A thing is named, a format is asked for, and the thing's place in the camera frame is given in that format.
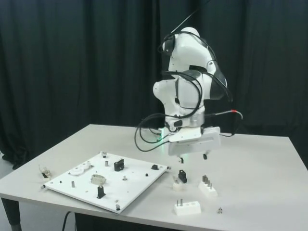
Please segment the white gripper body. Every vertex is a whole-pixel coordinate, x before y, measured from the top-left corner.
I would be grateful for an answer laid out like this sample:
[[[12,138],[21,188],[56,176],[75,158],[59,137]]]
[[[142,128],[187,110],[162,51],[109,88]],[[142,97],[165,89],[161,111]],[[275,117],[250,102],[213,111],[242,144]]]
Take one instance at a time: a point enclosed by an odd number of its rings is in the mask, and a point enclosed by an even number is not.
[[[205,153],[221,145],[220,127],[182,128],[169,137],[168,155],[180,156],[190,153]]]

